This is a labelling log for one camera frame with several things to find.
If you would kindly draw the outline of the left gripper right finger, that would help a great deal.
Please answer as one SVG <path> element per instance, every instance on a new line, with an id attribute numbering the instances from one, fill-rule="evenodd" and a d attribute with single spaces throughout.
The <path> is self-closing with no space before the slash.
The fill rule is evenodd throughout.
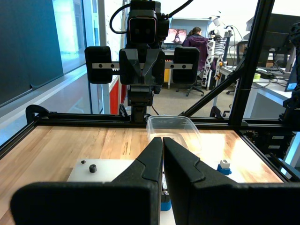
<path id="1" fill-rule="evenodd" d="M 164 171 L 178 225 L 286 225 L 299 183 L 237 183 L 169 137 Z"/>

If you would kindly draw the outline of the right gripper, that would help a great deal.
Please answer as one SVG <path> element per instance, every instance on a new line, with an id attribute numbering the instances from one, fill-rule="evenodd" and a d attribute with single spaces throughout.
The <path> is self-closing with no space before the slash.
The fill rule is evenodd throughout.
<path id="1" fill-rule="evenodd" d="M 90 83 L 110 83 L 119 75 L 122 84 L 163 84 L 165 69 L 172 70 L 174 83 L 194 83 L 200 51 L 195 47 L 177 47 L 172 58 L 162 49 L 121 49 L 113 62 L 108 46 L 89 46 L 85 60 Z"/>

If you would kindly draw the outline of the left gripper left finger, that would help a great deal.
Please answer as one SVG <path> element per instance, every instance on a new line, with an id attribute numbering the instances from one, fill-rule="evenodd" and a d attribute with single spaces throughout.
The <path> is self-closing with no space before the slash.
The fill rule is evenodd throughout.
<path id="1" fill-rule="evenodd" d="M 157 225 L 162 139 L 154 138 L 113 181 L 35 182 L 10 201 L 17 225 Z"/>

